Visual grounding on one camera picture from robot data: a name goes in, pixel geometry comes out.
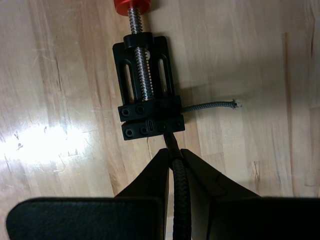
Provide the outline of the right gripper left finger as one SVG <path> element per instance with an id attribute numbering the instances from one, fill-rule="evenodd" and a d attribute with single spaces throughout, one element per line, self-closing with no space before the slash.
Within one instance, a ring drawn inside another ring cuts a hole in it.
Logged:
<path id="1" fill-rule="evenodd" d="M 114 197 L 39 197 L 7 215 L 11 240 L 163 240 L 169 152 L 161 149 Z"/>

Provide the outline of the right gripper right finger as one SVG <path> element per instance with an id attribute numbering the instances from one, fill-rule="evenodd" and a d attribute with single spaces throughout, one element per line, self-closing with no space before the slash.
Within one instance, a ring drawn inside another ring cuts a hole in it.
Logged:
<path id="1" fill-rule="evenodd" d="M 194 240 L 318 240 L 320 200 L 262 197 L 188 149 L 186 161 Z"/>

